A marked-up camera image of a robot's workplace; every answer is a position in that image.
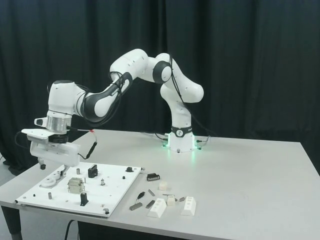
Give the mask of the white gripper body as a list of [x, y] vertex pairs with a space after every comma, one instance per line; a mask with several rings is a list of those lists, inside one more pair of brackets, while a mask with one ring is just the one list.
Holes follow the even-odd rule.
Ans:
[[61, 165], [76, 167], [80, 163], [80, 145], [74, 143], [37, 143], [32, 141], [30, 154], [37, 157], [42, 165], [45, 161], [52, 161]]

